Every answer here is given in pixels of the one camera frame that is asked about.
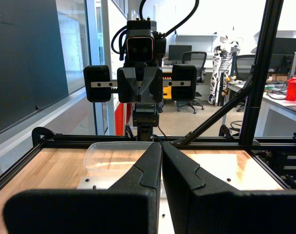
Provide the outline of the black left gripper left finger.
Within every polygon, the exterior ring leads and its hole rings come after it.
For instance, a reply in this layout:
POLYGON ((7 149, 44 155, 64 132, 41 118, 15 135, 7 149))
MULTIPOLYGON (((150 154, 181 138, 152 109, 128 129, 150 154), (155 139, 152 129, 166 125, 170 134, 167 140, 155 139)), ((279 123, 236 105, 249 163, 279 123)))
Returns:
POLYGON ((106 190, 20 192, 3 208, 10 234, 155 234, 158 232, 162 149, 151 144, 106 190))

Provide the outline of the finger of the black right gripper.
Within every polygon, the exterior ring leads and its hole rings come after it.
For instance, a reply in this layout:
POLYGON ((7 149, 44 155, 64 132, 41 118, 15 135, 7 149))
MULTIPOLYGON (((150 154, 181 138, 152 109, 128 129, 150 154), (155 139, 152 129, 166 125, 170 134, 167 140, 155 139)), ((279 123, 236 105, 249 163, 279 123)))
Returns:
POLYGON ((160 67, 146 67, 138 91, 139 102, 161 102, 163 98, 163 72, 160 67))
POLYGON ((120 102, 140 102, 139 85, 134 67, 119 68, 117 84, 120 102))

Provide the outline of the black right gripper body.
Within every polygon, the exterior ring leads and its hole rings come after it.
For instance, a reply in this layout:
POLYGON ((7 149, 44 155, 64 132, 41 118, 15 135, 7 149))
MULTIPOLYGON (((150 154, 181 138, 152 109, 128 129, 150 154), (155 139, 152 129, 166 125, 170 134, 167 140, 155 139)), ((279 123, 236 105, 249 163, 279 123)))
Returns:
MULTIPOLYGON (((140 87, 145 68, 135 68, 140 87)), ((112 94, 118 94, 117 80, 111 80, 106 65, 87 66, 84 71, 87 99, 90 102, 107 102, 112 94)), ((170 79, 163 79, 163 88, 171 87, 171 97, 176 101, 191 101, 195 98, 197 68, 194 65, 175 64, 170 79)))

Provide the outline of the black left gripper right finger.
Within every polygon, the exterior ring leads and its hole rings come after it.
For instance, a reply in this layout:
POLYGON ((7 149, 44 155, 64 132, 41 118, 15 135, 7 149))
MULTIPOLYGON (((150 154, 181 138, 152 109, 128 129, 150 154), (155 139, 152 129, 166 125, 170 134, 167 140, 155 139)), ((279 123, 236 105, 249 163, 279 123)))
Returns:
POLYGON ((296 190, 241 191, 169 143, 162 174, 177 234, 296 234, 296 190))

